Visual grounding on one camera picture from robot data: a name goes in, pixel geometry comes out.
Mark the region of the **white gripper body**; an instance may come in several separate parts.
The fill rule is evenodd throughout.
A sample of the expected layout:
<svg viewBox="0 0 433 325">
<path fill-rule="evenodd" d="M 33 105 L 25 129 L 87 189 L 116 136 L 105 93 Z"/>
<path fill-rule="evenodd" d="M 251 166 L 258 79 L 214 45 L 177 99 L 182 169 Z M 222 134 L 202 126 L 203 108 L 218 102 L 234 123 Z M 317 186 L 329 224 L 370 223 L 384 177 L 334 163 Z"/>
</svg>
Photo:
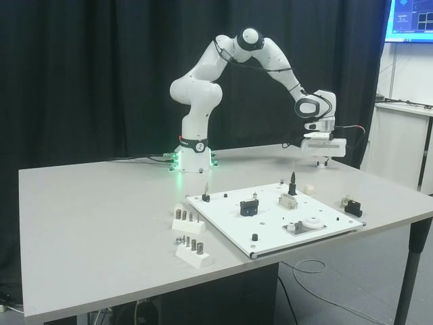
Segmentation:
<svg viewBox="0 0 433 325">
<path fill-rule="evenodd" d="M 346 155 L 346 139 L 303 139 L 300 151 L 306 156 L 344 157 Z"/>
</svg>

